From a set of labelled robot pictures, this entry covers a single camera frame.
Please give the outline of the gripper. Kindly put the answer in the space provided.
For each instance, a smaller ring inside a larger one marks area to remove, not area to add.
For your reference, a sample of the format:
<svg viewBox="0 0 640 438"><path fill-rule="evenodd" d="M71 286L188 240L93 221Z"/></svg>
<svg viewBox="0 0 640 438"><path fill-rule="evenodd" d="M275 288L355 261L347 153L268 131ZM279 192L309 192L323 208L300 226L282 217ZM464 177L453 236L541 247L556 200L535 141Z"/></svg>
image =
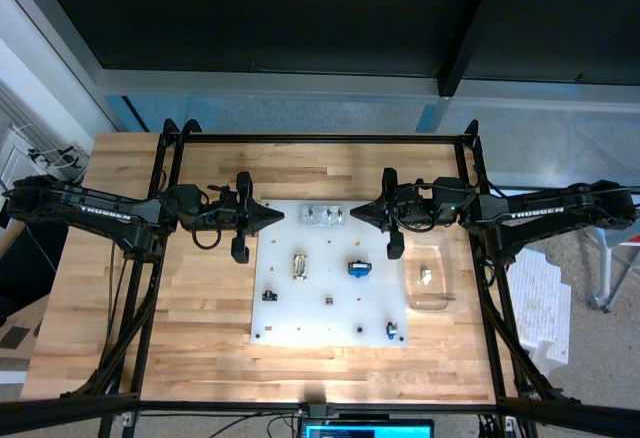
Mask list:
<svg viewBox="0 0 640 438"><path fill-rule="evenodd" d="M253 202L253 181L246 171L240 172L236 177L236 191L229 194L221 211L223 228L234 228L236 236L231 240L231 256L237 263L249 262L249 248L246 246L246 237L250 233L250 205ZM253 234L276 224L284 219L284 213L274 207L270 199L253 202L253 213L256 218L253 222Z"/></svg>
<svg viewBox="0 0 640 438"><path fill-rule="evenodd" d="M434 228L433 211L430 201L420 194L422 188L421 180L414 184L399 184L397 171L385 168L383 193L376 199L350 210L351 217L373 226L380 232L385 232L387 228L387 257L390 260L398 260L404 253L402 231L427 233Z"/></svg>

